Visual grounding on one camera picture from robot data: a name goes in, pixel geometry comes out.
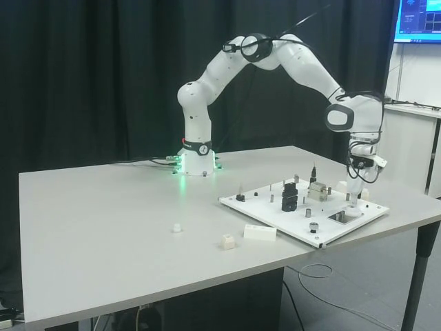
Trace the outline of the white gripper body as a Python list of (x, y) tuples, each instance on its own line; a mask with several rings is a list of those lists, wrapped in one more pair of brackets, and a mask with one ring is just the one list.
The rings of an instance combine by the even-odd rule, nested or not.
[(365, 177), (369, 174), (369, 169), (353, 169), (349, 167), (347, 169), (347, 193), (358, 196), (363, 189), (365, 182), (360, 176)]

